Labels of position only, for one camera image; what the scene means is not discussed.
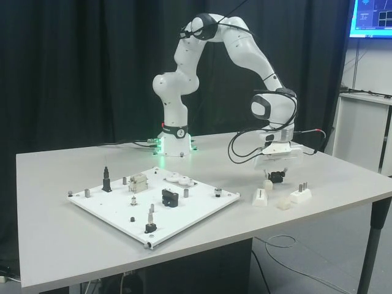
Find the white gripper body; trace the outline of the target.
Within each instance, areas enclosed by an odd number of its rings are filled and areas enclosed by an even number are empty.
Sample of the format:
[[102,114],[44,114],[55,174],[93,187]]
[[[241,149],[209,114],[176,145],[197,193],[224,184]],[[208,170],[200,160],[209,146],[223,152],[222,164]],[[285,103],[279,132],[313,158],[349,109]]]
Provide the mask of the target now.
[[303,161],[303,150],[292,148],[288,153],[263,155],[254,159],[255,170],[282,171],[300,165]]

